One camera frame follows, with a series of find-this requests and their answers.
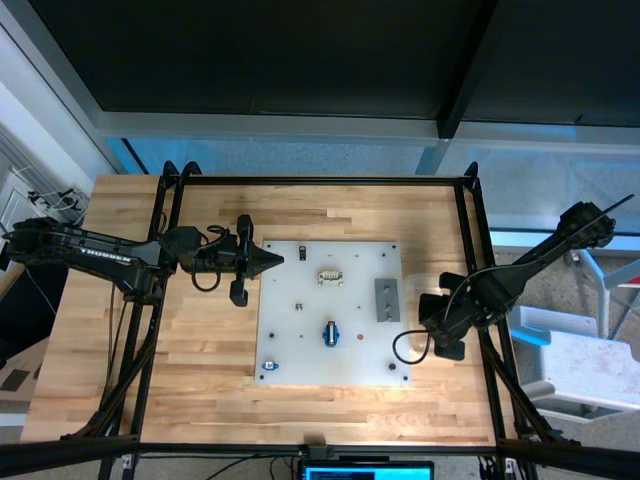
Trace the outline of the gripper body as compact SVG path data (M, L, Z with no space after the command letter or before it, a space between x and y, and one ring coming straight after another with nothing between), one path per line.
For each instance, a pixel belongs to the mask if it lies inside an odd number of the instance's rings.
M440 287L449 291L442 296L441 306L434 315L435 330L432 337L435 354L441 358L461 361L465 357L462 339L471 328L473 314L468 284L469 281L458 274L446 272L440 275Z
M225 261L232 269L235 279L230 284L229 297L235 306L248 305L248 291L245 281L249 276L250 250L253 245L254 225L249 215L237 219L236 234L225 250Z

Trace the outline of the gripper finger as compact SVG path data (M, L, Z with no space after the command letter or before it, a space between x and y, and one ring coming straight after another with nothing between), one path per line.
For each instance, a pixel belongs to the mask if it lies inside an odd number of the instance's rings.
M252 260L283 260L283 257L281 255L264 250L256 245L253 241L250 242L249 257Z
M277 259L253 259L249 261L249 277L254 279L263 272L284 263L283 258Z

